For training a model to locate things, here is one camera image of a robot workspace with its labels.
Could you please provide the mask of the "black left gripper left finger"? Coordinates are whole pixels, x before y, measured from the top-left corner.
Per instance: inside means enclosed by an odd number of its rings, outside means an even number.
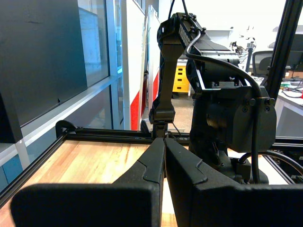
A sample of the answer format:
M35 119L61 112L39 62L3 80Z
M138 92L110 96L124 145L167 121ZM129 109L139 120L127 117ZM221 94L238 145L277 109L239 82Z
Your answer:
M17 227L158 227L165 145L155 139L111 184L43 183L20 190L10 211Z

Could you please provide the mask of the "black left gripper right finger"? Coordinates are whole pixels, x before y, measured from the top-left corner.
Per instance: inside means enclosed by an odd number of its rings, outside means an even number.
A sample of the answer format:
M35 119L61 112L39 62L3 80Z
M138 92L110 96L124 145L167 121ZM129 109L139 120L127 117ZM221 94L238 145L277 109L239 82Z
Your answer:
M166 139L165 169L180 227L300 227L301 185L239 184Z

